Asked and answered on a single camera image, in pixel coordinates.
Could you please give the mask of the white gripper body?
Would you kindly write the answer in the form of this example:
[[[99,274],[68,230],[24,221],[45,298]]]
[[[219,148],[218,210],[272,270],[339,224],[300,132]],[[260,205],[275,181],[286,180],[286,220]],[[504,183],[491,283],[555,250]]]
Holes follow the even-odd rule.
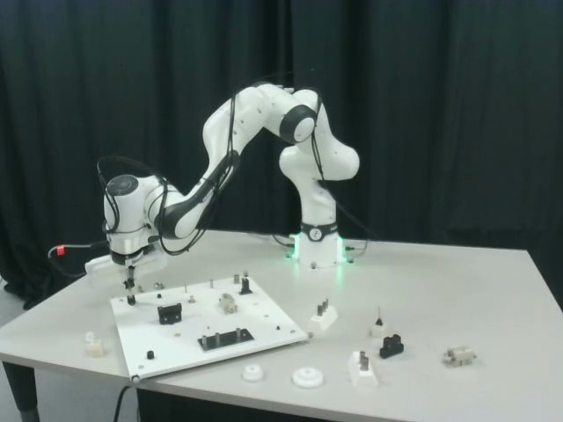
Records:
[[[95,258],[84,266],[87,277],[92,283],[118,283],[122,286],[125,280],[125,271],[135,268],[135,284],[150,273],[164,269],[167,265],[167,257],[163,253],[149,253],[129,264],[117,264],[110,255]]]

